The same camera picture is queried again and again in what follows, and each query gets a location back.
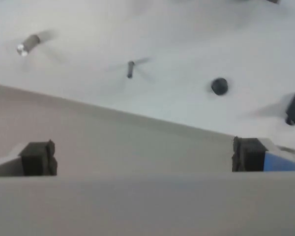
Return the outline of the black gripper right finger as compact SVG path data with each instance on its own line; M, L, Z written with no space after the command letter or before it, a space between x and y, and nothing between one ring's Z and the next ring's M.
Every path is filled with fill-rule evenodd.
M295 171L295 149L277 146L266 138L233 139L233 172Z

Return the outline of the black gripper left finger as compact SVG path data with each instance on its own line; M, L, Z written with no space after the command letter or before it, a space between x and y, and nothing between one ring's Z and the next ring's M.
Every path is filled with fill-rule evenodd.
M0 177L56 176L55 151L52 140L17 145L7 156L0 157Z

